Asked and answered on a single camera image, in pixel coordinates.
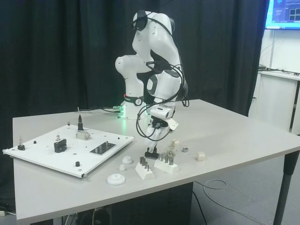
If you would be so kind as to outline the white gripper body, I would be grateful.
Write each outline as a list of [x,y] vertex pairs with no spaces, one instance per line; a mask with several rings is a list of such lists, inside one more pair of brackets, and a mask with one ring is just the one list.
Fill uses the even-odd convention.
[[162,139],[169,132],[169,127],[160,127],[155,129],[152,125],[149,125],[146,130],[145,145],[147,148],[156,147],[158,140]]

